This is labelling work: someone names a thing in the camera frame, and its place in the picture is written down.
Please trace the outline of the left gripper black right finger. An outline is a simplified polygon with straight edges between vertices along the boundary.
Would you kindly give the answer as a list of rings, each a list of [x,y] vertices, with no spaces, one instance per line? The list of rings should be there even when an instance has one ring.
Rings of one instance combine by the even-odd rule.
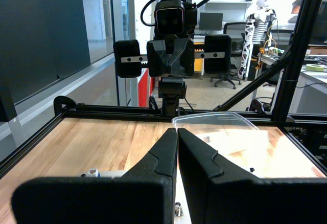
[[[326,223],[326,179],[259,178],[187,129],[178,142],[192,223]]]

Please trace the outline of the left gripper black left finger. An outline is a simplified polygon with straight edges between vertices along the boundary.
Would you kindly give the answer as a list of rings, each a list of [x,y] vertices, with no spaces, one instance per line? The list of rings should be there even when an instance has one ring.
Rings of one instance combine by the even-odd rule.
[[[13,192],[17,223],[173,223],[178,136],[169,128],[124,175],[39,177]]]

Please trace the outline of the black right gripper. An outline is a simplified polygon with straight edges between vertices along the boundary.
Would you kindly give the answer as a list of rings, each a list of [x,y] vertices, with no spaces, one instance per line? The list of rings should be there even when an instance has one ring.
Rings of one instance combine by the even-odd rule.
[[[148,69],[150,77],[188,77],[194,74],[196,59],[204,59],[205,73],[228,72],[231,38],[207,35],[203,44],[194,44],[191,38],[153,40],[147,42],[144,55],[137,40],[117,41],[113,49],[116,73],[121,78],[139,77],[143,69]]]

